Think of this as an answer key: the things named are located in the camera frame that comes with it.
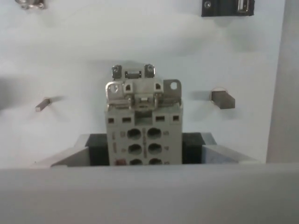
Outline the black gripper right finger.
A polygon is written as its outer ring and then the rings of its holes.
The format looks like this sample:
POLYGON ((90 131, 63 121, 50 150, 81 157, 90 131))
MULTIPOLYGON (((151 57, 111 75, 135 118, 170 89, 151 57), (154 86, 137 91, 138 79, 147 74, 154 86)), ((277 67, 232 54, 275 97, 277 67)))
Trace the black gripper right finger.
POLYGON ((217 144, 211 133, 183 133, 184 164, 259 164, 260 161, 217 144))

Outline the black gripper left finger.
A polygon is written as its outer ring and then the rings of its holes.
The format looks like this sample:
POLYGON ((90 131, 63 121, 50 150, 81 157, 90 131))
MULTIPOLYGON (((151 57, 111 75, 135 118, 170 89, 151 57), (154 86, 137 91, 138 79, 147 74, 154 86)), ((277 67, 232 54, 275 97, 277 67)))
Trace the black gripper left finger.
POLYGON ((51 166, 92 167, 108 166, 107 135, 80 135, 75 145, 52 157, 51 166))

